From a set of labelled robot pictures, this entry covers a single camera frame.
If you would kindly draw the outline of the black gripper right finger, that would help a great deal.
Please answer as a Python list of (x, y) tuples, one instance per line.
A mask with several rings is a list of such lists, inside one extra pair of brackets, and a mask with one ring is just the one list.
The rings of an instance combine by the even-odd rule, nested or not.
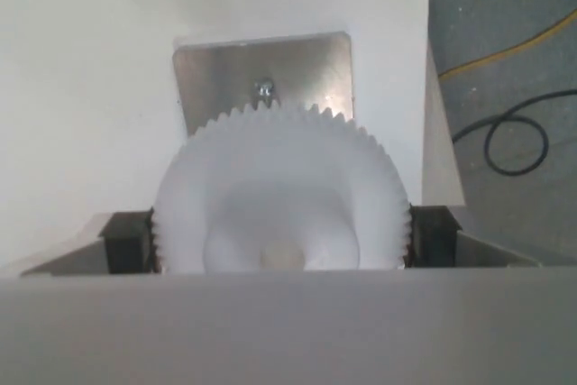
[(446, 206), (413, 206), (409, 268), (541, 267), (543, 262), (516, 247), (466, 231)]

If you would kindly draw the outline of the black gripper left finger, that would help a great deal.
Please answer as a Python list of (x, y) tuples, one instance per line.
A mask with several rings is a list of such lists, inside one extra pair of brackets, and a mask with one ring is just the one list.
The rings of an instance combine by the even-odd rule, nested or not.
[(94, 216), (72, 239), (20, 263), (22, 275), (115, 275), (157, 271), (152, 211)]

